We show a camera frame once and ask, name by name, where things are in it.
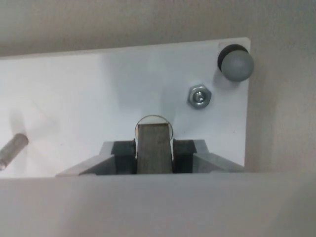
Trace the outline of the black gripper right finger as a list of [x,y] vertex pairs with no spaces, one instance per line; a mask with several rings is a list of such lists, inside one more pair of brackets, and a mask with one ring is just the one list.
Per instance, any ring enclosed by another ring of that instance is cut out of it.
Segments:
[[244,167],[208,150],[204,140],[173,140],[174,173],[241,173]]

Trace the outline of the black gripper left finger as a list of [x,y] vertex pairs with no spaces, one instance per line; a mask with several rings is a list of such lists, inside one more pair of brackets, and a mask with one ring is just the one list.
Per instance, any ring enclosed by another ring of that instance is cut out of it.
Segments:
[[125,175],[136,174],[136,142],[104,142],[98,155],[82,161],[60,173],[57,177],[82,175]]

